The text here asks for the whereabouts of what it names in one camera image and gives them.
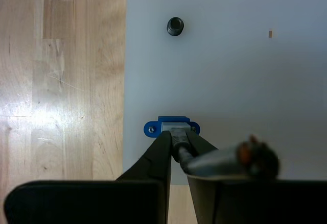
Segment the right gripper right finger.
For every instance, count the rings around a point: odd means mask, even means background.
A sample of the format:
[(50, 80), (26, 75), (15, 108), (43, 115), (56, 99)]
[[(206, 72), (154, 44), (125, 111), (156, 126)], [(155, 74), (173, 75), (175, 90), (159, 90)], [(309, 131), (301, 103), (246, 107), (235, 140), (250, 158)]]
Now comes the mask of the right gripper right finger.
[(221, 150), (194, 132), (187, 136), (199, 223), (326, 223), (326, 181), (279, 180), (276, 153), (255, 136)]

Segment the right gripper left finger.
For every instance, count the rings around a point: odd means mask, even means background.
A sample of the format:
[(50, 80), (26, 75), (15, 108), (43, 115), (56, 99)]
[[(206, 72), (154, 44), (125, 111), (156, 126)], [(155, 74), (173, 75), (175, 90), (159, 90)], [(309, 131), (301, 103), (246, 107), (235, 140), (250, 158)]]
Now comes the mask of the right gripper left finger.
[(6, 197), (8, 223), (167, 223), (171, 134), (114, 181), (33, 181)]

